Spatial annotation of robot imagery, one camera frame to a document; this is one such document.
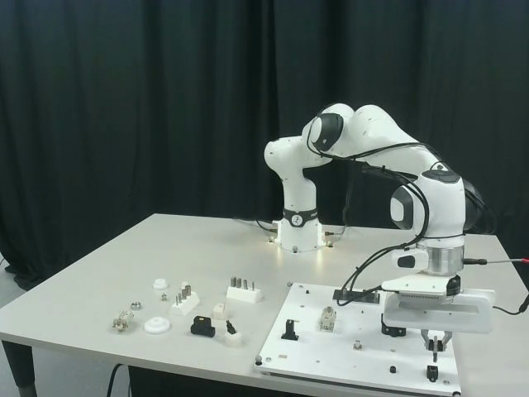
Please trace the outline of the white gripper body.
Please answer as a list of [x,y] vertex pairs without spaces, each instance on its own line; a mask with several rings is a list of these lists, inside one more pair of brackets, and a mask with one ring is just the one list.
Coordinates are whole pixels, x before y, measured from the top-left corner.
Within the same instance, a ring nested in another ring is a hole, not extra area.
[[384,322],[391,327],[442,332],[489,333],[495,292],[463,289],[456,295],[389,293]]

